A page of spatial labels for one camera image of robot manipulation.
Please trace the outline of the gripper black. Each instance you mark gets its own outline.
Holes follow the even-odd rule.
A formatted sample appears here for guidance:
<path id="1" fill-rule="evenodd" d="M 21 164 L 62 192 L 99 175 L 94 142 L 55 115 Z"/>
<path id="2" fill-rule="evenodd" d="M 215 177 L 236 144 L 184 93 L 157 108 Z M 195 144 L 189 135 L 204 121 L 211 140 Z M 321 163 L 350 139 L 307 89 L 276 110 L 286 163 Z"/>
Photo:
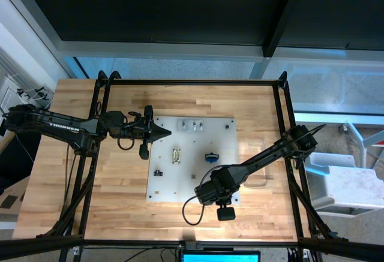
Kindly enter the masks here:
<path id="1" fill-rule="evenodd" d="M 156 132 L 153 136 L 152 142 L 160 141 L 161 139 L 172 135 L 170 130 L 158 126 L 153 122 L 154 112 L 152 106 L 145 106 L 144 115 L 138 112 L 128 112 L 129 116 L 134 119 L 130 122 L 125 122 L 121 128 L 121 138 L 130 139 L 131 146 L 121 147 L 122 150 L 128 151 L 134 147 L 136 140 L 141 140 L 142 144 L 139 147 L 139 156 L 143 160 L 149 159 L 148 143 L 151 138 L 151 132 Z"/>
<path id="2" fill-rule="evenodd" d="M 232 206 L 232 197 L 238 190 L 239 185 L 228 188 L 210 180 L 195 187 L 194 193 L 201 205 L 216 204 L 218 206 L 217 218 L 219 221 L 231 221 L 236 218 L 235 209 Z"/>

